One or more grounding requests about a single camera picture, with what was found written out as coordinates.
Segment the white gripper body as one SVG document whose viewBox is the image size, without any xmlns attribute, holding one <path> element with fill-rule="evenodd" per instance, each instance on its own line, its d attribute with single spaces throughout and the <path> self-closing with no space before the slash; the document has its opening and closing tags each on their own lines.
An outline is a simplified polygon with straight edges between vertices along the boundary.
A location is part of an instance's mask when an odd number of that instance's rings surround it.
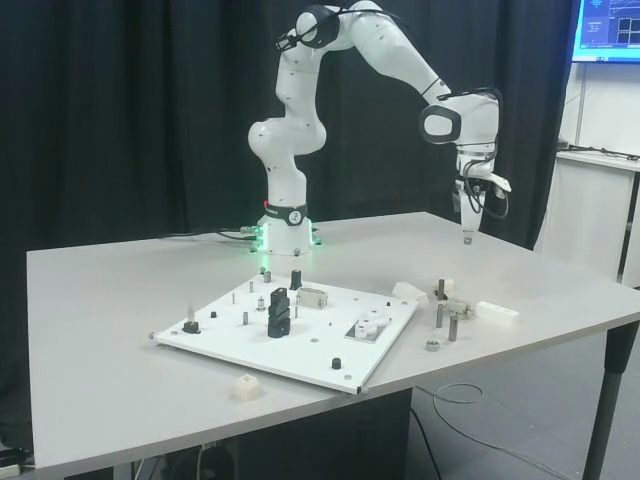
<svg viewBox="0 0 640 480">
<path fill-rule="evenodd" d="M 486 192 L 468 194 L 464 189 L 458 190 L 460 215 L 462 220 L 480 220 L 483 215 Z"/>
</svg>

